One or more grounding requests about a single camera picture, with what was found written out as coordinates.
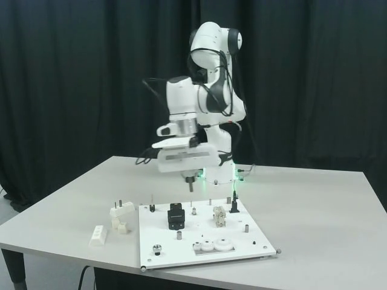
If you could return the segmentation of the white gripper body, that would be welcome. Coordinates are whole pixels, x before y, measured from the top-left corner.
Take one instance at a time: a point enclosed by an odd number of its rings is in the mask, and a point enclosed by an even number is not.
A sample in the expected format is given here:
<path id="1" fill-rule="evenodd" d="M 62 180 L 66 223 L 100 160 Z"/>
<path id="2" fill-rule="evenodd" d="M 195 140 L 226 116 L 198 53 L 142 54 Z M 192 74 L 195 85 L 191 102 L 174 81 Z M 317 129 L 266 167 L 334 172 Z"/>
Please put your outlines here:
<path id="1" fill-rule="evenodd" d="M 157 155 L 160 172 L 181 172 L 213 167 L 219 164 L 218 151 L 210 144 L 197 147 L 162 149 Z"/>

